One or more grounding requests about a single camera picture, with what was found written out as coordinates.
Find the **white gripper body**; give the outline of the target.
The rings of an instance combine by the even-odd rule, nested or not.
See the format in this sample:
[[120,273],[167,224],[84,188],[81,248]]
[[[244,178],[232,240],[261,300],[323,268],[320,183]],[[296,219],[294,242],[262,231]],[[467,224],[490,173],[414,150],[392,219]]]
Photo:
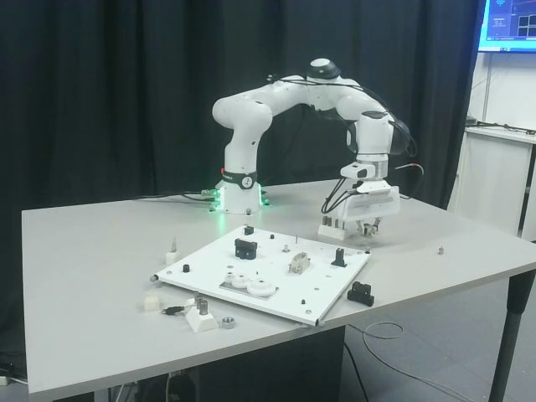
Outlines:
[[335,217],[345,223],[357,223],[382,219],[397,214],[399,209],[399,187],[393,186],[387,192],[351,195],[336,208]]

